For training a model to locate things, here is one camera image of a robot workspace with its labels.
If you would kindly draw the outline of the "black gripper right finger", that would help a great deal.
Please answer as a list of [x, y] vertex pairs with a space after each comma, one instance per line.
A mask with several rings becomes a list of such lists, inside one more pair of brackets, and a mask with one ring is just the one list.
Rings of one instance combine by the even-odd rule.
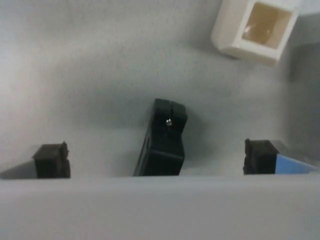
[[245, 140], [245, 175], [318, 174], [320, 160], [287, 147], [279, 140]]

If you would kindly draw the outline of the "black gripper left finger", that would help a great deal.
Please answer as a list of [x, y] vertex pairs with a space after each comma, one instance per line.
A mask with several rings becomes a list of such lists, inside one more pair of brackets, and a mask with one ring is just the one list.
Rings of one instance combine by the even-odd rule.
[[65, 141], [29, 147], [21, 156], [0, 164], [1, 179], [69, 179], [71, 166]]

